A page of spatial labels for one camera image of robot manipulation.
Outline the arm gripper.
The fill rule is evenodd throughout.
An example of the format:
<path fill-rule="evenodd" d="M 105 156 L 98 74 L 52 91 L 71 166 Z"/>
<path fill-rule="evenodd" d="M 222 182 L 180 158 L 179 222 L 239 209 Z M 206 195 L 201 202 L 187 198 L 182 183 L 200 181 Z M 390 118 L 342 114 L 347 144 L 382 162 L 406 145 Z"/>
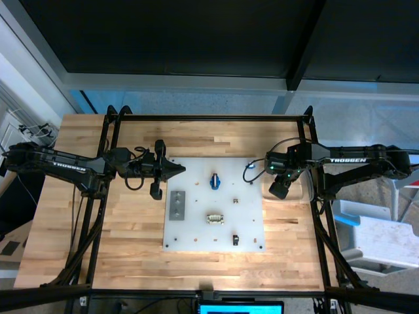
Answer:
<path fill-rule="evenodd" d="M 287 170 L 276 175 L 274 182 L 270 185 L 269 192 L 279 199 L 285 199 L 289 188 L 300 176 L 299 170 Z"/>
<path fill-rule="evenodd" d="M 144 183 L 145 179 L 153 179 L 150 185 L 150 195 L 154 200 L 162 199 L 162 189 L 160 182 L 165 181 L 164 176 L 164 163 L 166 159 L 166 145 L 162 139 L 155 142 L 155 152 L 149 150 L 143 155 L 140 165 L 140 178 Z M 186 171 L 186 167 L 181 164 L 175 163 L 175 160 L 168 160 L 168 179 L 175 177 Z"/>

